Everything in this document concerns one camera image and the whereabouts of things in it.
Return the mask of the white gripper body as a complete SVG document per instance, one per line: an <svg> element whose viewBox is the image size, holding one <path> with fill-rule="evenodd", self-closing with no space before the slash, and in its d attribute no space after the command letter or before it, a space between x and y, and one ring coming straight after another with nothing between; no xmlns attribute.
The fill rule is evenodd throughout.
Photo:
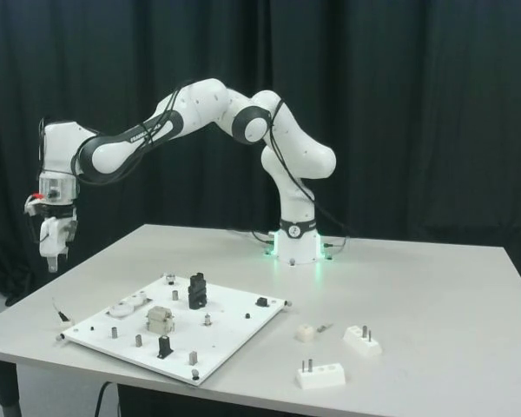
<svg viewBox="0 0 521 417"><path fill-rule="evenodd" d="M57 258L59 255L67 255L68 244L75 238L77 224L76 216L44 219L39 238L41 257Z"/></svg>

